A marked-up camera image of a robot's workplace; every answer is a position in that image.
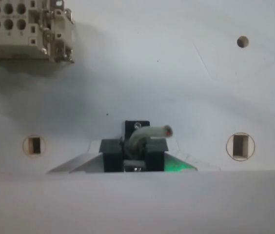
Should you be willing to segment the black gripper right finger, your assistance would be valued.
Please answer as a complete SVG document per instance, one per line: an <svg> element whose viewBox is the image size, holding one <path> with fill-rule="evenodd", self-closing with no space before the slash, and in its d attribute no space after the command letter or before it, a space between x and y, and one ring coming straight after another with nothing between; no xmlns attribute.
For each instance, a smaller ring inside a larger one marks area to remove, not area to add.
<svg viewBox="0 0 275 234"><path fill-rule="evenodd" d="M167 139L149 139L145 143L145 165L148 172L197 171L193 165L168 153Z"/></svg>

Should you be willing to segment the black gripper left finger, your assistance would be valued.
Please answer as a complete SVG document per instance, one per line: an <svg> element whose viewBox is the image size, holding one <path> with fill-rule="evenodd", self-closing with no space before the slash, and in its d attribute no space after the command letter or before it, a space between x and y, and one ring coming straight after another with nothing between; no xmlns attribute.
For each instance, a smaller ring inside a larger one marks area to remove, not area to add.
<svg viewBox="0 0 275 234"><path fill-rule="evenodd" d="M48 174L110 173L123 171L120 139L91 141L87 151L49 170Z"/></svg>

